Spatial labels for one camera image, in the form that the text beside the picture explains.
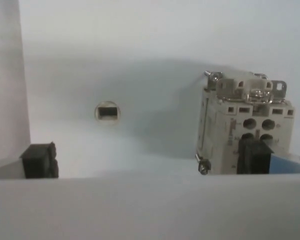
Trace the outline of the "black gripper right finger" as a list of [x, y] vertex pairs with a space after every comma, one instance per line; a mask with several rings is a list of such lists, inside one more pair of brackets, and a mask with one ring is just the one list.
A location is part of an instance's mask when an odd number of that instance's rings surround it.
[[237, 173], [300, 174], [300, 155], [290, 153], [270, 139], [242, 139], [238, 144]]

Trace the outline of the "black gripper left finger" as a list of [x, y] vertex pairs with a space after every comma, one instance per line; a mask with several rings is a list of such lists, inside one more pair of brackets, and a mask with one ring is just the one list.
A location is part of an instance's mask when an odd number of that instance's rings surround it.
[[59, 163], [54, 142], [33, 143], [18, 157], [0, 159], [0, 180], [58, 178]]

